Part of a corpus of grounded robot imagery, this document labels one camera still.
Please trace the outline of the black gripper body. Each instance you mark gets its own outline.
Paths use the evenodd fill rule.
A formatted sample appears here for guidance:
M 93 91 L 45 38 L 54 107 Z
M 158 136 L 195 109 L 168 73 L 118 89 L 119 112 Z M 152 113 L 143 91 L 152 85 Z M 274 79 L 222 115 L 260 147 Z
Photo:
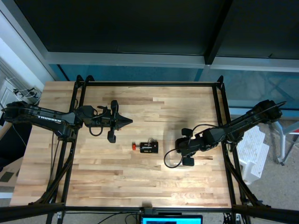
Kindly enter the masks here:
M 183 128 L 181 130 L 183 137 L 176 139 L 175 148 L 176 152 L 182 156 L 179 162 L 182 166 L 193 167 L 194 158 L 196 154 L 203 147 L 203 140 L 201 139 L 201 133 L 193 135 L 193 130 L 189 128 Z
M 100 115 L 95 115 L 92 118 L 92 127 L 100 127 L 99 134 L 93 134 L 92 136 L 98 137 L 102 134 L 104 127 L 109 127 L 110 130 L 107 133 L 107 139 L 110 143 L 116 142 L 116 136 L 114 134 L 117 122 L 117 115 L 119 110 L 119 105 L 116 100 L 112 100 L 111 109 L 108 109 L 107 106 L 98 106 L 98 108 L 102 109 L 103 112 Z

